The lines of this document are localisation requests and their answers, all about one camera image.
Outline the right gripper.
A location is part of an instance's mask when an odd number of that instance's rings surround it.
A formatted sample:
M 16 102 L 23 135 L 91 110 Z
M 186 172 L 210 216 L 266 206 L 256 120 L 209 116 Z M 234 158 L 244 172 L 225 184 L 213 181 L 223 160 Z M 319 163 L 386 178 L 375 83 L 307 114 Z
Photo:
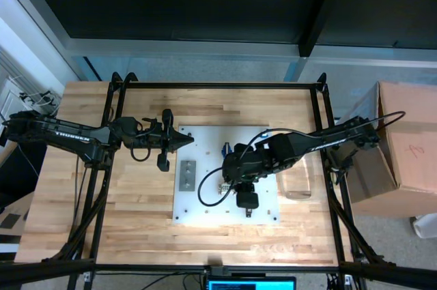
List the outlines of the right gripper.
M 245 208 L 246 218 L 252 218 L 253 210 L 259 207 L 259 197 L 253 183 L 238 183 L 234 186 L 236 205 Z

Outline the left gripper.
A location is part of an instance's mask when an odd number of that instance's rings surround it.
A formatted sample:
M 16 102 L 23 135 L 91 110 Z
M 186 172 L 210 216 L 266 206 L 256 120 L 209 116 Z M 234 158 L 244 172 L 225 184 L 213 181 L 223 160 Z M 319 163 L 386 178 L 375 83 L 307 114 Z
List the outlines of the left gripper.
M 173 129 L 173 113 L 170 109 L 166 108 L 162 112 L 161 122 L 158 122 L 158 129 L 160 132 L 160 153 L 157 157 L 157 167 L 162 172 L 169 171 L 169 161 L 167 154 L 169 152 L 171 131 L 173 130 L 173 151 L 179 150 L 179 148 L 189 145 L 194 142 L 194 138 L 191 135 L 183 134 Z

